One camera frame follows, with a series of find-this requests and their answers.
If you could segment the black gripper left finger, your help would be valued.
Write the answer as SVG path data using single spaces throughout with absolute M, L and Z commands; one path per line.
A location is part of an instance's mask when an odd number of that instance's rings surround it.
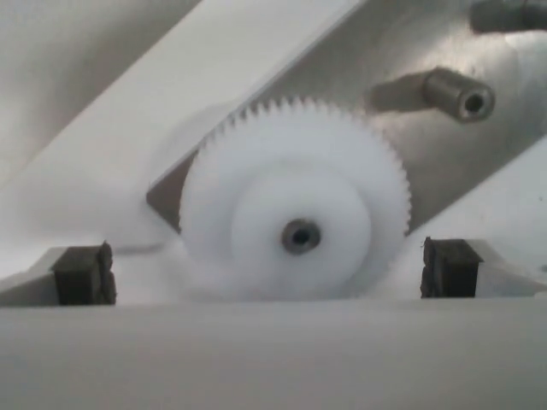
M 1 279 L 3 307 L 82 307 L 116 304 L 109 243 L 48 249 L 32 266 Z

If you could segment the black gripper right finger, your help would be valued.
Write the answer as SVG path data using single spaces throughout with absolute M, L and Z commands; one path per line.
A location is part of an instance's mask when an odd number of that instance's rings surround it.
M 487 241 L 437 239 L 423 243 L 421 297 L 502 298 L 546 295 L 546 281 L 508 261 Z

